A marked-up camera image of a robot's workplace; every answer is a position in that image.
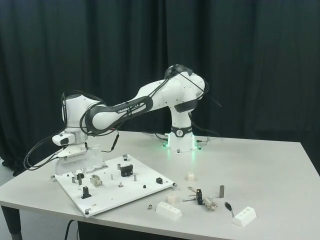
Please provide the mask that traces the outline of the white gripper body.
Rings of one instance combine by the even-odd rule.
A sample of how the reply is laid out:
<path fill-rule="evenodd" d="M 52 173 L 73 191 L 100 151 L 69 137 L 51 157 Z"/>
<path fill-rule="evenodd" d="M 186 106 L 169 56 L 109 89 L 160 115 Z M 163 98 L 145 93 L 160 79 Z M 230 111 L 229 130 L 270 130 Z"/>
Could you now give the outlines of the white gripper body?
<path fill-rule="evenodd" d="M 54 173 L 63 175 L 86 169 L 103 162 L 101 150 L 98 147 L 67 147 L 57 154 L 54 160 Z"/>

